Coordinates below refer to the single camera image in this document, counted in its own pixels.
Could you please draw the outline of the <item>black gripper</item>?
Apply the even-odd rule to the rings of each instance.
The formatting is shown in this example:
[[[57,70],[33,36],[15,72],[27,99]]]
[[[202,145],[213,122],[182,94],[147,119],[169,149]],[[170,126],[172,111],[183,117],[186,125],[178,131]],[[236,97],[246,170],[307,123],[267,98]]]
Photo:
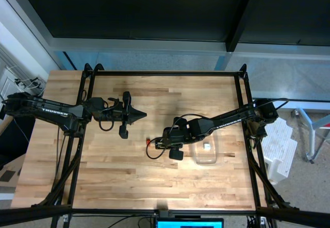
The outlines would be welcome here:
[[[121,122],[119,126],[119,135],[122,139],[128,138],[127,124],[129,109],[132,116],[130,117],[131,122],[136,122],[140,119],[143,119],[147,116],[145,112],[139,111],[131,107],[131,95],[129,91],[125,91],[122,96],[122,101],[118,102],[118,105],[113,111],[113,117],[115,122]]]
[[[184,118],[174,118],[169,132],[170,152],[169,159],[183,160],[184,152],[181,148],[190,138],[188,121]]]

